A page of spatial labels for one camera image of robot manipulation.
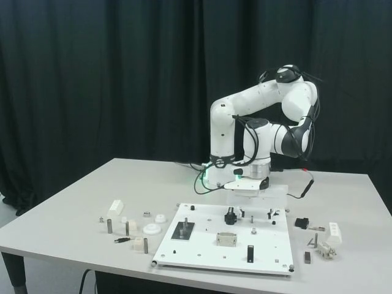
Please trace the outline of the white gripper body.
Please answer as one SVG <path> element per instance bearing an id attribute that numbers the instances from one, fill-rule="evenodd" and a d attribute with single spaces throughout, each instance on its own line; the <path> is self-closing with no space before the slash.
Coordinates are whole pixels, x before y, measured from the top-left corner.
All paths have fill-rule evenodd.
<path id="1" fill-rule="evenodd" d="M 287 206 L 288 185 L 271 185 L 265 190 L 232 190 L 227 204 L 234 206 Z"/>

